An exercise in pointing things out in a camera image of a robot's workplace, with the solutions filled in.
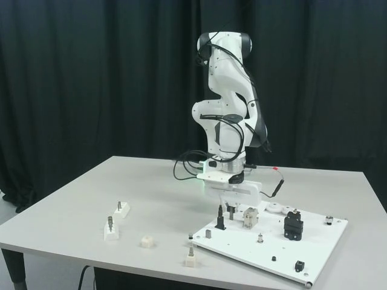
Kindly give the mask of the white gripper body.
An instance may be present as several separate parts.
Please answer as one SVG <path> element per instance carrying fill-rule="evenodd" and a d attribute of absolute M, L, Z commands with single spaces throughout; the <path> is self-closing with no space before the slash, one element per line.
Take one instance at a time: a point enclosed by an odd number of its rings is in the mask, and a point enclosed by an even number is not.
<path fill-rule="evenodd" d="M 205 194 L 228 205 L 259 205 L 261 202 L 261 182 L 243 181 L 240 184 L 205 182 Z"/>

